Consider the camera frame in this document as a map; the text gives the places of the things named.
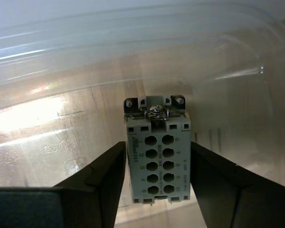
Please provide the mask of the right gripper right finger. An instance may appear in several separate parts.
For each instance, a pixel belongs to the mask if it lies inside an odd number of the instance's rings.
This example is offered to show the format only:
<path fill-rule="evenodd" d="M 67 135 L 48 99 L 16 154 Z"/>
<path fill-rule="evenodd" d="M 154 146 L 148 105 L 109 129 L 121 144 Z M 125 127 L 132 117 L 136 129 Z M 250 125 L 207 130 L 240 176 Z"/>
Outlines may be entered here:
<path fill-rule="evenodd" d="M 285 228 L 285 186 L 195 142 L 190 182 L 208 228 Z"/>

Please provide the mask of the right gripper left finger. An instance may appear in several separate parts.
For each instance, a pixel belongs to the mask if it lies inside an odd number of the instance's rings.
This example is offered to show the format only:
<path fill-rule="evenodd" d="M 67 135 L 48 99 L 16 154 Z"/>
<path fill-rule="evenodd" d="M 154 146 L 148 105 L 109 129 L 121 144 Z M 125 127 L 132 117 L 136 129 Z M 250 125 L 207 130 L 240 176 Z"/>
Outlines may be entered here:
<path fill-rule="evenodd" d="M 125 166 L 118 142 L 53 187 L 0 188 L 0 228 L 112 228 Z"/>

